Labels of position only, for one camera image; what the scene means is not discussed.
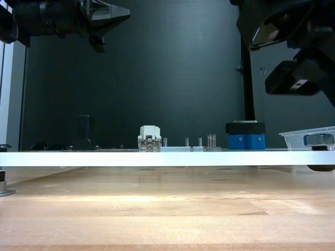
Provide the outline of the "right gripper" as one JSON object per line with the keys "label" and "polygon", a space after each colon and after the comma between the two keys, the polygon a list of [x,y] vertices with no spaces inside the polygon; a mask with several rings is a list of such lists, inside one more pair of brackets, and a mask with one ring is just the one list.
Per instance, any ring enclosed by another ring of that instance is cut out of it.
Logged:
{"label": "right gripper", "polygon": [[[334,1],[230,3],[239,9],[237,28],[250,51],[284,41],[293,49],[316,47],[334,35]],[[334,107],[334,62],[315,49],[300,50],[265,80],[269,95],[313,96],[321,90]]]}

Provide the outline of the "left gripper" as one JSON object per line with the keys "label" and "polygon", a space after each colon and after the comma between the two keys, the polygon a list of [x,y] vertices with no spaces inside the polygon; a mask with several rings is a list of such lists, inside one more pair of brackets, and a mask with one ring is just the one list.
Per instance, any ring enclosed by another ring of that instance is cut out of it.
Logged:
{"label": "left gripper", "polygon": [[130,10],[104,1],[79,1],[89,44],[104,53],[104,35],[130,17]]}

